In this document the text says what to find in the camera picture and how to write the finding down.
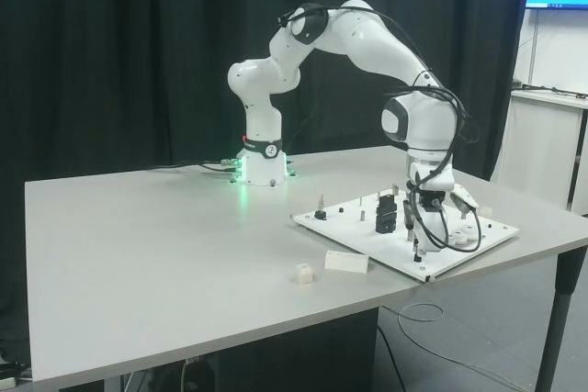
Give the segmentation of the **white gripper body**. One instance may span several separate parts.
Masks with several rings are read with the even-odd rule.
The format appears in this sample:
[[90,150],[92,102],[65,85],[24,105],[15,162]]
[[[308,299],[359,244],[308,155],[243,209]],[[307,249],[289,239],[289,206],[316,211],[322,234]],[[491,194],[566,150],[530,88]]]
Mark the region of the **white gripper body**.
[[421,220],[415,224],[415,236],[420,242],[422,254],[441,252],[446,248],[447,223],[445,215],[439,210],[426,211],[418,208]]

